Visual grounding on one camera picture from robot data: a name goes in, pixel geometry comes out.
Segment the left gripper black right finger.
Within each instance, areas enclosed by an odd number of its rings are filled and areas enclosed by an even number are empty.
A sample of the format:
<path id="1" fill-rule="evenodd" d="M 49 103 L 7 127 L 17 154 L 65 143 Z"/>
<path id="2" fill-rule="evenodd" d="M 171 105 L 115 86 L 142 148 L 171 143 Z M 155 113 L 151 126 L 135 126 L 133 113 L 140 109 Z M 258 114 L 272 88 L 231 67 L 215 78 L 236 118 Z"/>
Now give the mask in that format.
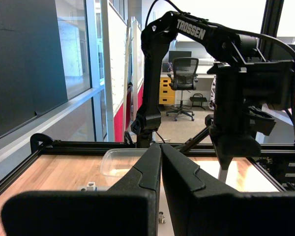
<path id="1" fill-rule="evenodd" d="M 162 178 L 177 236 L 293 236 L 295 192 L 239 192 L 163 144 Z"/>

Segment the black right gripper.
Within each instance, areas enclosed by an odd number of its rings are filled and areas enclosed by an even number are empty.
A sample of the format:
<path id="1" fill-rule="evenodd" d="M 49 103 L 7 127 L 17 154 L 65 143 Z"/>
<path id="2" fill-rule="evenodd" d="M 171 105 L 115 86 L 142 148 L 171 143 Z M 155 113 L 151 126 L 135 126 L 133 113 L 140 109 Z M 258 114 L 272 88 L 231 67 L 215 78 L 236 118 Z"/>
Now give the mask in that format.
<path id="1" fill-rule="evenodd" d="M 276 121 L 257 108 L 256 97 L 244 94 L 247 73 L 239 67 L 216 63 L 207 73 L 216 78 L 209 136 L 221 169 L 227 170 L 234 157 L 260 156 L 261 145 L 249 134 L 256 131 L 268 136 Z"/>

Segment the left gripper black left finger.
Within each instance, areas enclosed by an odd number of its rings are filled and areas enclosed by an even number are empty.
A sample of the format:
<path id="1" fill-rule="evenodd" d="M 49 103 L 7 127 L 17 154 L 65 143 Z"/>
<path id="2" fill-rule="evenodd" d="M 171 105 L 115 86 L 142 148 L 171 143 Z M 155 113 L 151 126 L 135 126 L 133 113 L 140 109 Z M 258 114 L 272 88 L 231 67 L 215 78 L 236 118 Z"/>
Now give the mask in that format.
<path id="1" fill-rule="evenodd" d="M 151 145 L 106 191 L 28 191 L 1 210 L 8 236 L 155 236 L 161 148 Z"/>

